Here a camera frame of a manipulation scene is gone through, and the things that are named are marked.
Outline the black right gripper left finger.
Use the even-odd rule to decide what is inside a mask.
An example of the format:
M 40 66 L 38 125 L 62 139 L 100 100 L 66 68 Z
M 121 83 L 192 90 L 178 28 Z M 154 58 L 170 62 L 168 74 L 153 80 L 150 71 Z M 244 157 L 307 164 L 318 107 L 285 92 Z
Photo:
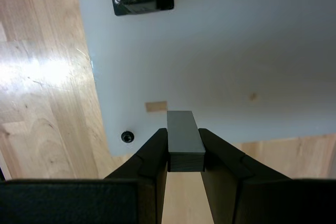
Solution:
M 1 182 L 1 223 L 161 223 L 168 155 L 159 129 L 103 179 Z

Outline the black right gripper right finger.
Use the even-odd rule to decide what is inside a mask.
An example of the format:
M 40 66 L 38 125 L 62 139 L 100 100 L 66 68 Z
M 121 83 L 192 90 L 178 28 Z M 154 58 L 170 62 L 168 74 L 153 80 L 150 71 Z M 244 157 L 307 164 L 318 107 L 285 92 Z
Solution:
M 334 179 L 291 179 L 211 131 L 199 133 L 214 223 L 335 223 Z

